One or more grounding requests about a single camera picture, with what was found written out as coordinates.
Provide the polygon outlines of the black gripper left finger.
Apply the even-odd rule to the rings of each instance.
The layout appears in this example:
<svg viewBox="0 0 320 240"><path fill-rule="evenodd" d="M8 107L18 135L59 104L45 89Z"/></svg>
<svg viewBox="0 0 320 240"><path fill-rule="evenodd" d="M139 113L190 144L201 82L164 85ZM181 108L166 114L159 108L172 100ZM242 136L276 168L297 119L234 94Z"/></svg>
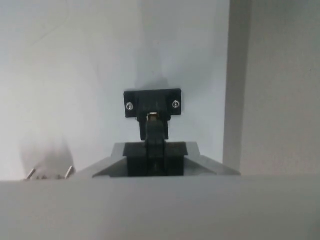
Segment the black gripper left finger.
<svg viewBox="0 0 320 240"><path fill-rule="evenodd" d="M74 174L75 178L128 178L147 174L146 152L127 151L126 143L115 143L111 155Z"/></svg>

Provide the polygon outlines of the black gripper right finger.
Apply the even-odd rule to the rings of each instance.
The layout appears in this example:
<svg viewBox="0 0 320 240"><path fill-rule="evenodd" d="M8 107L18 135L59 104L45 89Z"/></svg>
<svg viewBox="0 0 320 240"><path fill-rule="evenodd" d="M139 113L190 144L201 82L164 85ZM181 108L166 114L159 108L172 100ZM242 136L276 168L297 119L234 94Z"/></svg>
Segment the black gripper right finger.
<svg viewBox="0 0 320 240"><path fill-rule="evenodd" d="M240 176L241 173L200 153L196 142L167 142L167 176Z"/></svg>

